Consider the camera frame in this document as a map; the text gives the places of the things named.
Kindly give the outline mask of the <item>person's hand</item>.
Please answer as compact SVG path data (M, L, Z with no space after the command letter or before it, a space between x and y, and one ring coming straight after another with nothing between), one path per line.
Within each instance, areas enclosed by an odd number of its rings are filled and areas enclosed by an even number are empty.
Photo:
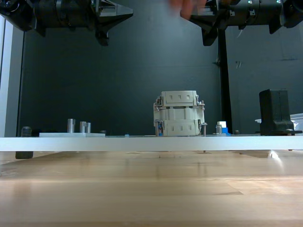
M194 7L205 7L206 0L169 0L169 6L174 11L179 11L181 16L189 19Z

